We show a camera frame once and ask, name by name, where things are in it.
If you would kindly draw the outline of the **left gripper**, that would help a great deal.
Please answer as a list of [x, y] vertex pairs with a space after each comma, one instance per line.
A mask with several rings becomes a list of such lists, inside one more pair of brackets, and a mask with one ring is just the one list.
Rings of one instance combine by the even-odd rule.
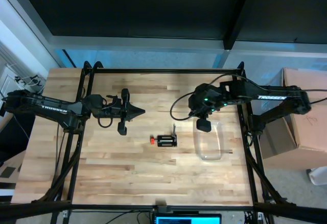
[[[128, 112], [128, 104], [130, 100], [130, 93], [127, 88], [122, 89], [121, 92], [121, 99], [122, 99], [122, 105], [121, 105], [121, 113], [120, 113], [120, 119], [121, 121], [118, 123], [118, 133], [122, 136], [127, 135], [127, 127], [125, 126], [126, 118], [127, 118], [127, 112]], [[138, 108], [132, 104], [129, 104], [129, 110], [132, 111], [132, 113], [129, 115], [129, 119], [132, 120], [140, 115], [145, 114], [145, 110]]]

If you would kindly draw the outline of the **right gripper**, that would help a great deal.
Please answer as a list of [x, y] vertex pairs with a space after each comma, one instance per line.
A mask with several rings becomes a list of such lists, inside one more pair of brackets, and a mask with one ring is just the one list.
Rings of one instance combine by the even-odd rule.
[[203, 83], [195, 88], [189, 98], [189, 116], [198, 117], [196, 128], [203, 132], [212, 130], [211, 122], [207, 120], [208, 113], [212, 111], [212, 102], [209, 100], [208, 84]]

